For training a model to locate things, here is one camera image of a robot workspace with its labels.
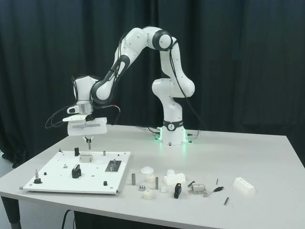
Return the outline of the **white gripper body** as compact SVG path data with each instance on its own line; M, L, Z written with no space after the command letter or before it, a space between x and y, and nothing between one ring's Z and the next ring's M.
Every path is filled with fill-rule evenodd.
M107 126L104 120L69 122L67 131L70 136L99 135L107 133Z

